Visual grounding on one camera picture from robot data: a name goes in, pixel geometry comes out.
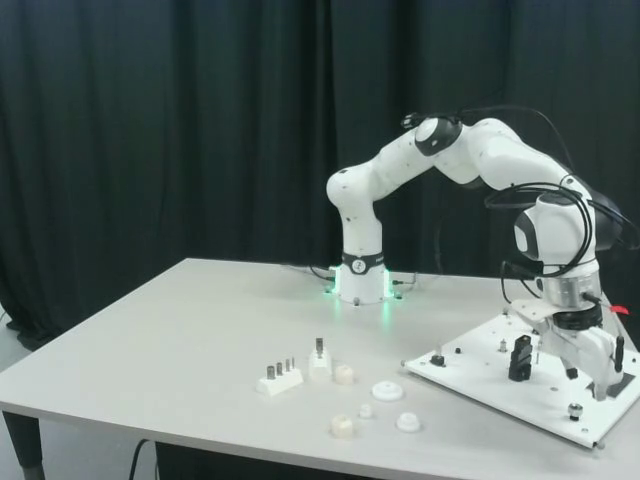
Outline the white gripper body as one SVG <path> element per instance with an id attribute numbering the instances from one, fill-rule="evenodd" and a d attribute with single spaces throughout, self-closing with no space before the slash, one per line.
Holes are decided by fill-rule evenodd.
<path id="1" fill-rule="evenodd" d="M 606 398 L 610 386 L 618 383 L 615 353 L 616 340 L 597 327 L 573 331 L 550 327 L 542 334 L 543 350 L 570 363 L 595 383 L 606 385 Z"/>

